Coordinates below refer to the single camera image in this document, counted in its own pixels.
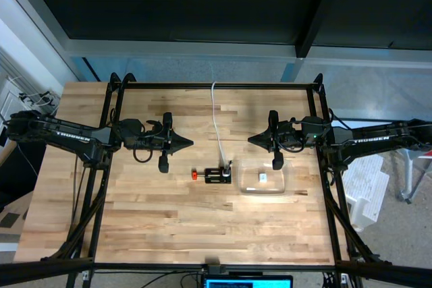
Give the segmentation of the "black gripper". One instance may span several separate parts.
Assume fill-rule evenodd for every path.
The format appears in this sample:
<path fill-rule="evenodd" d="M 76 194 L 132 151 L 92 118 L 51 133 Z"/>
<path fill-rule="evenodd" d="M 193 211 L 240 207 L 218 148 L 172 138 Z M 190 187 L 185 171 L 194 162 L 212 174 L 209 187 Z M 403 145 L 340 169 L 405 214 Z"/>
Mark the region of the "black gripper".
<path fill-rule="evenodd" d="M 296 134 L 296 130 L 292 127 L 291 121 L 279 121 L 279 115 L 277 111 L 270 110 L 268 118 L 269 127 L 256 135 L 248 138 L 248 143 L 258 146 L 269 151 L 269 144 L 266 141 L 269 138 L 270 130 L 270 141 L 271 150 L 273 152 L 272 166 L 273 170 L 281 170 L 284 165 L 283 151 L 289 153 L 299 153 L 302 151 L 302 138 Z"/>
<path fill-rule="evenodd" d="M 163 114 L 163 120 L 148 120 L 147 123 L 152 125 L 151 131 L 144 133 L 144 148 L 151 151 L 160 151 L 158 168 L 161 173 L 169 171 L 168 153 L 174 154 L 182 149 L 193 146 L 194 142 L 183 136 L 178 135 L 172 130 L 172 114 L 166 112 Z"/>

